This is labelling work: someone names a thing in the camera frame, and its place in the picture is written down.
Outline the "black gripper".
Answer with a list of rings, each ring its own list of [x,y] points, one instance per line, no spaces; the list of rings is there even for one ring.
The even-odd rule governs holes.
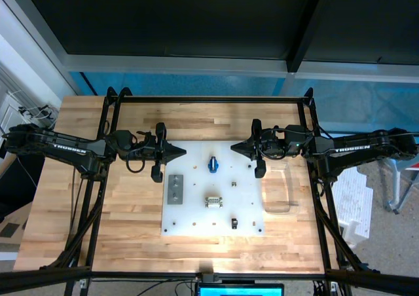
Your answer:
[[[155,135],[147,132],[145,135],[145,143],[141,150],[141,160],[154,161],[155,164],[151,167],[151,179],[154,182],[162,182],[163,173],[161,172],[161,165],[163,164],[164,142],[166,140],[166,126],[163,122],[156,124]],[[166,142],[166,164],[186,155],[186,150],[168,141]]]
[[[254,146],[254,159],[257,166],[255,177],[263,178],[266,174],[266,162],[268,160],[278,160],[278,138],[275,129],[262,129],[259,119],[253,119],[251,125],[252,138],[235,143],[230,147],[232,151],[252,160],[252,139]]]

